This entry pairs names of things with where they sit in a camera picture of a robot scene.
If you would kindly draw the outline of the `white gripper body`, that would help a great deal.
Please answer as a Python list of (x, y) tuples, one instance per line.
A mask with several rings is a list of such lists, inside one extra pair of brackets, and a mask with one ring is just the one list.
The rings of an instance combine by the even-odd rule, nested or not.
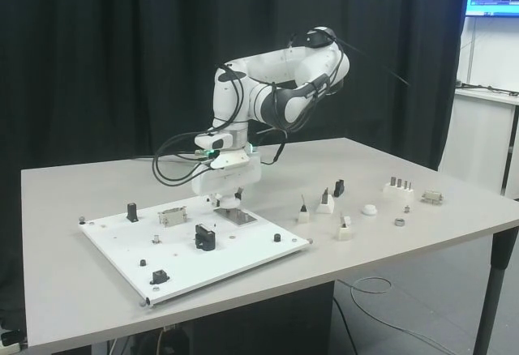
[(191, 181), (191, 188), (196, 195), (234, 193), (239, 187), (258, 182), (261, 178), (260, 157), (254, 155), (246, 165), (231, 169), (202, 168), (203, 173)]

